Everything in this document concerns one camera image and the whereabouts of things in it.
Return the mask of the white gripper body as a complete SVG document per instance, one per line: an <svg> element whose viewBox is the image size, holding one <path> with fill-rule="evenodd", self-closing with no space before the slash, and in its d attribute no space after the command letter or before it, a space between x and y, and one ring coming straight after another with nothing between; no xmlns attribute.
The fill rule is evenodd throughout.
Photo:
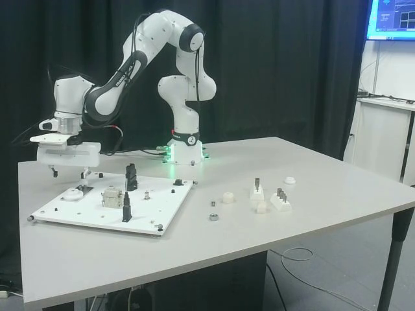
<svg viewBox="0 0 415 311"><path fill-rule="evenodd" d="M97 167L100 151L101 144L94 142L71 146L41 144L37 150L37 161L49 166Z"/></svg>

